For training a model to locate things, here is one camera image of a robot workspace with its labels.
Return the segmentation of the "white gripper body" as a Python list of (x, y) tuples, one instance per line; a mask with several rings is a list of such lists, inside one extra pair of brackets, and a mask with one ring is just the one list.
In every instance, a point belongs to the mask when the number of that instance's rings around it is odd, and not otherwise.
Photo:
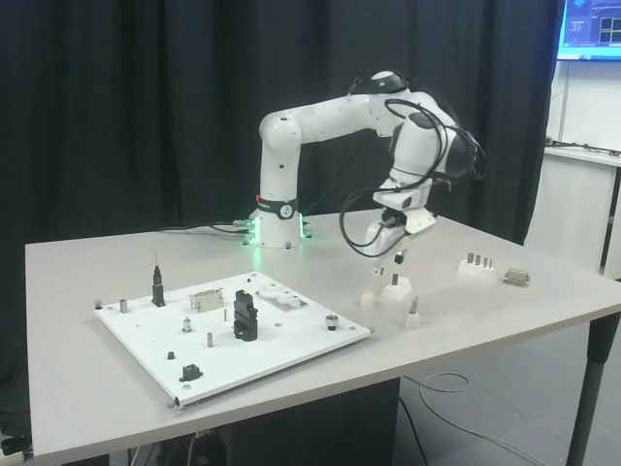
[(362, 254), (367, 258), (379, 258), (394, 249), (407, 235), (403, 224), (387, 225), (373, 222), (363, 240)]

